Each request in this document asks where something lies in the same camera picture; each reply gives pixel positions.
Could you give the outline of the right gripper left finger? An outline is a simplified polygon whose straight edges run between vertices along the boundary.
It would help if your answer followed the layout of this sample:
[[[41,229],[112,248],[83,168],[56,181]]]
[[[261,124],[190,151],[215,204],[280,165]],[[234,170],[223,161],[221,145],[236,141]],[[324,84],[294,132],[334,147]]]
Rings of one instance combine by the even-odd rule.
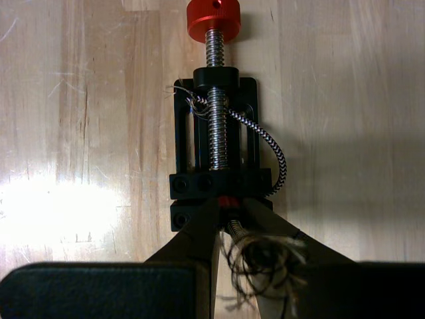
[[[2,318],[212,318],[220,209],[207,201],[142,263],[43,262],[1,281]]]

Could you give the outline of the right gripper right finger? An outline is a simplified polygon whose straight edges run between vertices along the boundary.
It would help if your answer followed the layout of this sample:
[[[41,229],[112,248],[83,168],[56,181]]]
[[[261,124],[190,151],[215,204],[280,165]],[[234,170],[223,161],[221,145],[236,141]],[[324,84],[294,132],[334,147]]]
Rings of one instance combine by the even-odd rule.
[[[306,263],[290,270],[306,285],[257,296],[262,318],[423,318],[424,264],[357,263],[306,235],[256,199],[244,199],[244,225],[299,240]]]

